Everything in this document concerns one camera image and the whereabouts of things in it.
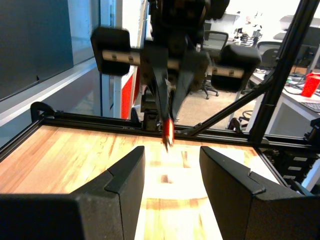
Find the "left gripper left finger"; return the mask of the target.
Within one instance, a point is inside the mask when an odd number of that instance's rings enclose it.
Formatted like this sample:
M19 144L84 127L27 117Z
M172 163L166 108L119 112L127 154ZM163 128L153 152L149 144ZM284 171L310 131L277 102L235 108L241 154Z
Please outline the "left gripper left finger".
M132 240L145 182L145 148L69 194L2 194L3 240Z

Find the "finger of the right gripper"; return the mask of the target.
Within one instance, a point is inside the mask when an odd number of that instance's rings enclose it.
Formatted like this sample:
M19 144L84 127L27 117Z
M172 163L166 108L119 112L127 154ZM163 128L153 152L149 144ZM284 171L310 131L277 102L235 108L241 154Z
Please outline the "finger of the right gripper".
M172 117L176 118L181 105L189 93L196 78L203 80L209 66L209 55L206 52L186 52L179 68L175 93L171 103Z

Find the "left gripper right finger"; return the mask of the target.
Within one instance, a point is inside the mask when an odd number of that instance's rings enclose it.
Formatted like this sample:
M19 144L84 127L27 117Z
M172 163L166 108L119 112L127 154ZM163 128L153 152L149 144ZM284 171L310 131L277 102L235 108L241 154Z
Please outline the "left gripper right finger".
M224 240L318 240L320 197L302 195L208 147L203 184Z

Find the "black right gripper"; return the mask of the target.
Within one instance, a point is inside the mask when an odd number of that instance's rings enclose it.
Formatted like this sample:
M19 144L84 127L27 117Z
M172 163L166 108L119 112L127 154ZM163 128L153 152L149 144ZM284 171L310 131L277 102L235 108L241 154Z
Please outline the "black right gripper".
M95 61L100 73L122 77L131 66L140 69L141 83L154 86L155 104L161 120L170 118L169 91L166 80L177 84L181 61L187 52L206 52L209 66L202 81L196 78L191 91L201 88L208 79L219 90L237 92L245 88L262 58L256 48L228 44L221 50L194 47L188 49L188 38L179 37L170 45L145 40L141 48L131 47L130 33L125 29L97 27L91 35Z

